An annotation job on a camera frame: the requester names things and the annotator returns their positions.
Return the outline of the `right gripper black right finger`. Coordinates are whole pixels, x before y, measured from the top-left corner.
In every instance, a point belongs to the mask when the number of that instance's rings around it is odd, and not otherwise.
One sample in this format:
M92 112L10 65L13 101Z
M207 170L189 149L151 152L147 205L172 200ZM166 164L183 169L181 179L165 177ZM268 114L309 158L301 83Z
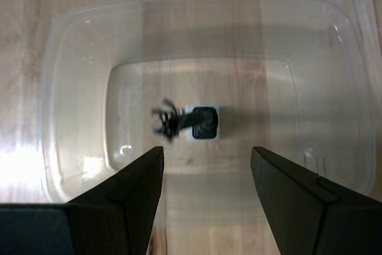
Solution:
M381 254L381 202L263 147L250 164L281 254Z

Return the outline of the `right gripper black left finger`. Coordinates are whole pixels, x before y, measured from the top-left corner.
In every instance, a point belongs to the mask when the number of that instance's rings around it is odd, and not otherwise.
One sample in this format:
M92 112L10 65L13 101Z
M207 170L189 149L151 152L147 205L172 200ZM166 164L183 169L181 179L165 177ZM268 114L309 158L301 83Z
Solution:
M155 146L64 204L1 204L1 254L146 254L161 197Z

